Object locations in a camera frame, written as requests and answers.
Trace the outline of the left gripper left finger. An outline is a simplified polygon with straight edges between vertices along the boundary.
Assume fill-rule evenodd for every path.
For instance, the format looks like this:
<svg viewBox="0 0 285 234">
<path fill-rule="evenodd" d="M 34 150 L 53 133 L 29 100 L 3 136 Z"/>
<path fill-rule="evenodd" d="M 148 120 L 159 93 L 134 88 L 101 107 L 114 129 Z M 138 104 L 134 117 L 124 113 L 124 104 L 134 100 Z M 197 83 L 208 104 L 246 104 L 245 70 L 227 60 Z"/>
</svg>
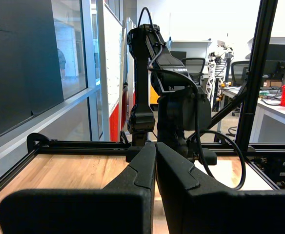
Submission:
<svg viewBox="0 0 285 234">
<path fill-rule="evenodd" d="M 28 189 L 0 202 L 5 234 L 150 234 L 156 147 L 147 143 L 103 189 Z"/>
</svg>

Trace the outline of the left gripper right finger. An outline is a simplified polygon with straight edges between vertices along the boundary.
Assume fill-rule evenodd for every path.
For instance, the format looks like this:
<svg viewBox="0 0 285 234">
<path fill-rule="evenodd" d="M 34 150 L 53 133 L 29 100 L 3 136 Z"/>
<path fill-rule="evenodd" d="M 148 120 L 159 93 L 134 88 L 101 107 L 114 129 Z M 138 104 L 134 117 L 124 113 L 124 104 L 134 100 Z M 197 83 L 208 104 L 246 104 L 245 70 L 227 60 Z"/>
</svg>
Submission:
<svg viewBox="0 0 285 234">
<path fill-rule="evenodd" d="M 285 234 L 285 190 L 237 191 L 158 143 L 157 184 L 172 234 Z"/>
</svg>

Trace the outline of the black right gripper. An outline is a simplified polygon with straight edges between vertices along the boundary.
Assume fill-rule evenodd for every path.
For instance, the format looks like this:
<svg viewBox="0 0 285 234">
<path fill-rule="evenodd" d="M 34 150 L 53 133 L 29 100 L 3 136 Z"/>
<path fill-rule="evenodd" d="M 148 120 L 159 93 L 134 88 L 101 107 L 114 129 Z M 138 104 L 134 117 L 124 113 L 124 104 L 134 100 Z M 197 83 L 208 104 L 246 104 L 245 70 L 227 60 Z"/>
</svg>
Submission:
<svg viewBox="0 0 285 234">
<path fill-rule="evenodd" d="M 203 166 L 216 165 L 217 155 L 203 148 L 200 134 L 206 133 L 211 121 L 209 105 L 188 97 L 165 96 L 159 99 L 157 152 L 160 160 L 192 162 L 198 158 Z"/>
</svg>

